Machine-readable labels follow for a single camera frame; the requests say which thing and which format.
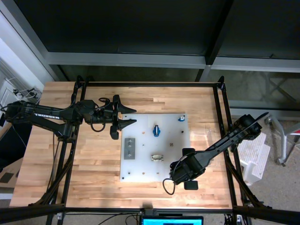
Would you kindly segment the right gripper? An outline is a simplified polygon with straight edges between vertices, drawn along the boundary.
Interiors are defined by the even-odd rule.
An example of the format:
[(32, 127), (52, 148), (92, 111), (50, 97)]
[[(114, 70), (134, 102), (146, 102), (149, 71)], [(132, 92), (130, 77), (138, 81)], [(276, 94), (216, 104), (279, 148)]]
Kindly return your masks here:
[(182, 160), (182, 168), (185, 172), (184, 189), (198, 190), (198, 182), (195, 180), (200, 171), (200, 164), (195, 157), (195, 149), (184, 148), (182, 155), (185, 158)]

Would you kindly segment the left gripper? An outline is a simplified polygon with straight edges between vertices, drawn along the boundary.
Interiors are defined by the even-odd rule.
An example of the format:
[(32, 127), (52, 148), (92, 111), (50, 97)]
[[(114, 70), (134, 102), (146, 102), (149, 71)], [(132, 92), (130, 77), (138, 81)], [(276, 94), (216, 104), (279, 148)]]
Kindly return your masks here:
[(130, 114), (130, 113), (135, 113), (136, 110), (124, 106), (120, 101), (119, 95), (113, 96), (113, 99), (112, 99), (112, 125), (110, 127), (110, 135), (113, 140), (118, 140), (118, 138), (119, 138), (118, 130), (121, 131), (125, 127), (137, 122), (137, 120), (135, 120), (135, 119), (119, 120), (118, 112), (120, 112), (121, 114)]

